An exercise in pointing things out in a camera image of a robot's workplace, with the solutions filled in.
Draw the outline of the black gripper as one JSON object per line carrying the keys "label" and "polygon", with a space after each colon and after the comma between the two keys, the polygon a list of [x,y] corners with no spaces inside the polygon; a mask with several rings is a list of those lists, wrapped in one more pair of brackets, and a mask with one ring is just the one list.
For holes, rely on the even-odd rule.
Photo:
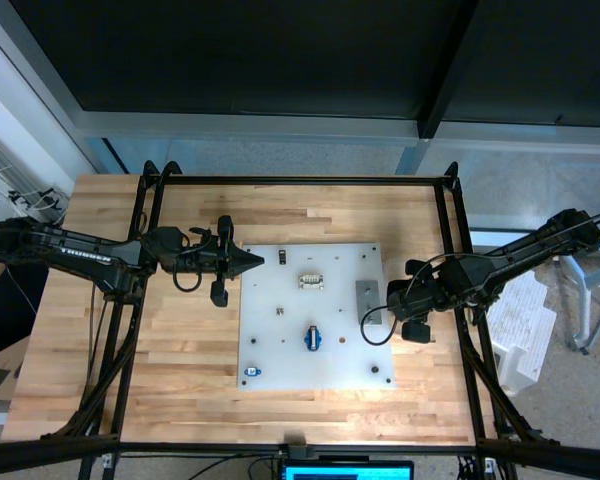
{"label": "black gripper", "polygon": [[401,325],[403,340],[427,344],[431,341],[428,315],[445,311],[445,293],[434,277],[434,268],[426,262],[407,261],[405,274],[408,279],[388,283],[388,310]]}
{"label": "black gripper", "polygon": [[[223,215],[218,219],[217,233],[210,229],[191,227],[190,233],[200,236],[195,245],[188,244],[174,257],[172,280],[177,290],[183,293],[193,293],[202,283],[204,274],[213,274],[216,279],[211,283],[210,298],[215,306],[227,306],[229,294],[225,288],[225,280],[229,276],[229,247],[233,242],[234,225],[231,217]],[[232,260],[231,276],[238,277],[246,271],[264,264],[263,257],[243,250],[236,244],[231,245]],[[193,287],[185,288],[178,281],[179,273],[193,273],[197,276]]]}

